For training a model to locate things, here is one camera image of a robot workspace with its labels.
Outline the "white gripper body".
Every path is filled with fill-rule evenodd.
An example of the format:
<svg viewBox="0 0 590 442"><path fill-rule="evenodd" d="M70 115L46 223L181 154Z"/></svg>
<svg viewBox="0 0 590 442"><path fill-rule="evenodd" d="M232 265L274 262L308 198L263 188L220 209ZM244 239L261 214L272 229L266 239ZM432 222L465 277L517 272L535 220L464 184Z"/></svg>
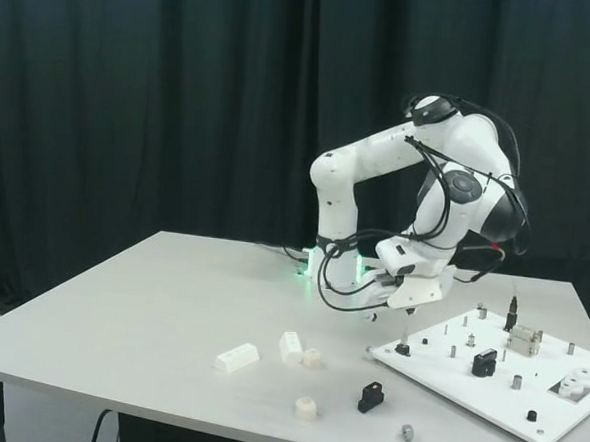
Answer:
<svg viewBox="0 0 590 442"><path fill-rule="evenodd" d="M384 306L389 309L406 310L436 303L444 299L454 283L455 270L445 268L435 277L416 275L391 276L382 269L364 275L370 283L356 295L356 307Z"/></svg>

